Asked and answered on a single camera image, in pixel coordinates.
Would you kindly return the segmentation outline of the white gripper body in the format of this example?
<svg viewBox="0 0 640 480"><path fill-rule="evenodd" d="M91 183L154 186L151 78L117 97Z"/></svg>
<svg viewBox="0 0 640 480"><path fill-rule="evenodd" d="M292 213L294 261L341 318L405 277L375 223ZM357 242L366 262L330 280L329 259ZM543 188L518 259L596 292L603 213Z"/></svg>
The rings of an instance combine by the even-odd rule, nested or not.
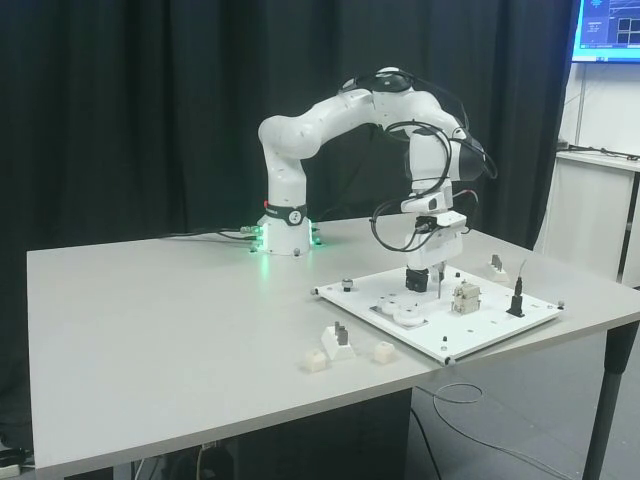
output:
<svg viewBox="0 0 640 480"><path fill-rule="evenodd" d="M459 232L439 230L419 234L406 253L406 266L410 269L428 269L460 255L463 239Z"/></svg>

